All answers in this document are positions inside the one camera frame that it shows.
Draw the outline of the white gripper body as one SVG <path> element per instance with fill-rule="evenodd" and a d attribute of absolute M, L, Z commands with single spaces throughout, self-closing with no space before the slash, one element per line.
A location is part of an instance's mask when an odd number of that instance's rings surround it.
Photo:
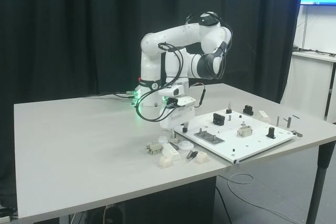
<path fill-rule="evenodd" d="M 163 120 L 160 121 L 160 127 L 166 130 L 170 130 L 181 124 L 189 122 L 194 116 L 194 105 L 166 109 L 162 116 Z"/>

